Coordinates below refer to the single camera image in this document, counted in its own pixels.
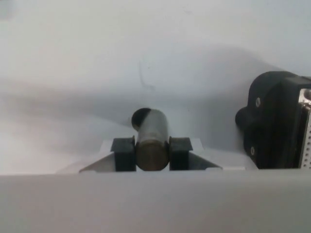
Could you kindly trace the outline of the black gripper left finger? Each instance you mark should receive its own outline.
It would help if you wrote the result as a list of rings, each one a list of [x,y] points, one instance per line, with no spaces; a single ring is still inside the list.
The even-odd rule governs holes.
[[[136,172],[135,138],[114,138],[110,154],[79,170],[83,172]]]

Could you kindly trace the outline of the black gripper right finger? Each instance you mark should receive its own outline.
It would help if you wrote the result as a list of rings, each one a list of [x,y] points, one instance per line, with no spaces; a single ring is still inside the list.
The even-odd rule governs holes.
[[[189,137],[170,137],[170,170],[206,170],[209,168],[222,169],[221,166],[200,157],[192,151],[193,147]]]

